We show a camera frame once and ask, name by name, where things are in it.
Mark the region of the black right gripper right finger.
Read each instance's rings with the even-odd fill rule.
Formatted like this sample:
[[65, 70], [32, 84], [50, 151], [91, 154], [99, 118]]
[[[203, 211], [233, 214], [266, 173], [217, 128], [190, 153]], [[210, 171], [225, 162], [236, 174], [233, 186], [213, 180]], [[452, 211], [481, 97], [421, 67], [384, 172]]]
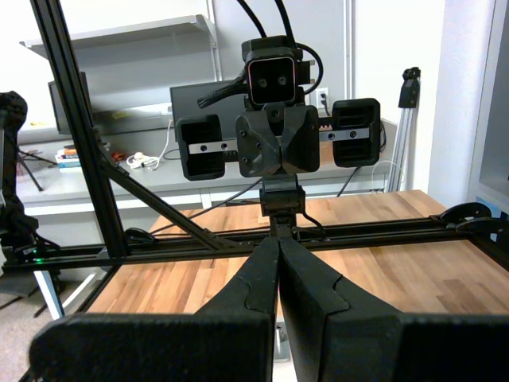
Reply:
[[279, 291], [300, 381], [505, 381], [505, 315], [396, 309], [292, 239]]

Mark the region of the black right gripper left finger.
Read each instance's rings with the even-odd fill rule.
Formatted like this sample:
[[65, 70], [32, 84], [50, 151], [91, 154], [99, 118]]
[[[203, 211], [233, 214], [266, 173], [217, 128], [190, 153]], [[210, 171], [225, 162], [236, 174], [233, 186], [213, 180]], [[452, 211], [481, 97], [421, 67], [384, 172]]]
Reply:
[[32, 340], [43, 381], [269, 381], [279, 243], [265, 238], [194, 314], [74, 314]]

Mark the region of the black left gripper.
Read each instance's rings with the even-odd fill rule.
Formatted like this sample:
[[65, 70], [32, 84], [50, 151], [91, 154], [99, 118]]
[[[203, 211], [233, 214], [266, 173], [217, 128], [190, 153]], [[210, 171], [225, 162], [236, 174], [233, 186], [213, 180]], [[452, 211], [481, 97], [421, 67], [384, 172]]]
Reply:
[[303, 103], [269, 103], [246, 110], [235, 120], [235, 137], [222, 136], [217, 115], [198, 115], [177, 122], [176, 135], [184, 176], [190, 181], [224, 175], [232, 152], [243, 177], [315, 172], [321, 166], [321, 143], [332, 146], [336, 166], [372, 166], [380, 156], [380, 104], [376, 99], [336, 101], [321, 117]]

